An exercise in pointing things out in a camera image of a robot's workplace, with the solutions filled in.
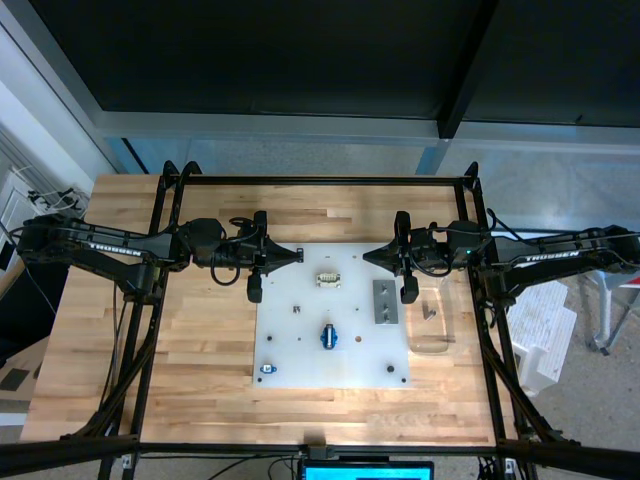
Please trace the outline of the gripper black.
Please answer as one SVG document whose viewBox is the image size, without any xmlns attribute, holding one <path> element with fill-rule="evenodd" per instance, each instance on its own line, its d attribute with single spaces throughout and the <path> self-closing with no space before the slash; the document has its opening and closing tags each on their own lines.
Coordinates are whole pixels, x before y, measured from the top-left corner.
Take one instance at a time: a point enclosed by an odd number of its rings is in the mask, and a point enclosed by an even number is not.
<svg viewBox="0 0 640 480">
<path fill-rule="evenodd" d="M 401 303 L 409 305 L 419 296 L 419 284 L 414 271 L 431 278 L 443 278 L 449 274 L 449 260 L 431 230 L 411 228 L 410 215 L 406 211 L 396 213 L 394 234 L 394 240 L 364 253 L 363 258 L 393 276 L 402 278 Z"/>
<path fill-rule="evenodd" d="M 267 237 L 265 211 L 257 211 L 252 219 L 232 217 L 229 223 L 238 228 L 236 236 L 223 245 L 224 253 L 230 260 L 228 268 L 234 270 L 234 277 L 223 285 L 233 285 L 239 280 L 242 269 L 249 270 L 247 297 L 251 303 L 260 303 L 263 296 L 261 275 L 264 270 L 265 275 L 269 276 L 280 268 L 294 264 L 296 252 Z"/>
</svg>

